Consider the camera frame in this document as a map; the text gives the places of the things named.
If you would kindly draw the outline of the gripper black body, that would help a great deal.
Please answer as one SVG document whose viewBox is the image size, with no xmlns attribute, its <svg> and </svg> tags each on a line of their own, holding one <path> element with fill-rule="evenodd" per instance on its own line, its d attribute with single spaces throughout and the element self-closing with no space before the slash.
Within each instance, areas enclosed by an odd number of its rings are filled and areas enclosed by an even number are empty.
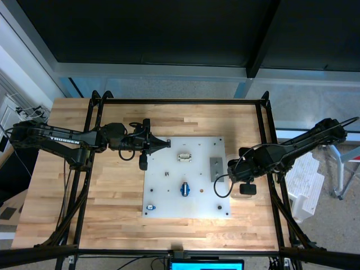
<svg viewBox="0 0 360 270">
<path fill-rule="evenodd" d="M 139 168 L 140 170 L 147 170 L 147 154 L 150 153 L 150 119 L 144 119 L 142 123 L 130 122 L 129 126 L 134 128 L 134 131 L 125 137 L 126 149 L 132 153 L 127 161 L 132 160 L 138 151 L 141 153 Z"/>
<path fill-rule="evenodd" d="M 256 170 L 252 161 L 230 160 L 227 172 L 233 184 L 240 183 L 239 192 L 241 195 L 254 196 L 257 194 L 257 187 L 253 184 Z"/>
</svg>

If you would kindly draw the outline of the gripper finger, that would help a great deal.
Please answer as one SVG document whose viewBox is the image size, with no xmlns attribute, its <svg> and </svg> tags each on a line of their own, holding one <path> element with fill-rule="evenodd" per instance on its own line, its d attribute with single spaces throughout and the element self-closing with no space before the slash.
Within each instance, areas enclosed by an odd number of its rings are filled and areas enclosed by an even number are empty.
<svg viewBox="0 0 360 270">
<path fill-rule="evenodd" d="M 155 137 L 152 133 L 149 135 L 149 141 L 152 145 L 166 145 L 167 142 Z"/>
<path fill-rule="evenodd" d="M 149 155 L 152 155 L 153 153 L 165 149 L 167 147 L 167 144 L 156 144 L 156 145 L 151 145 L 149 148 Z"/>
</svg>

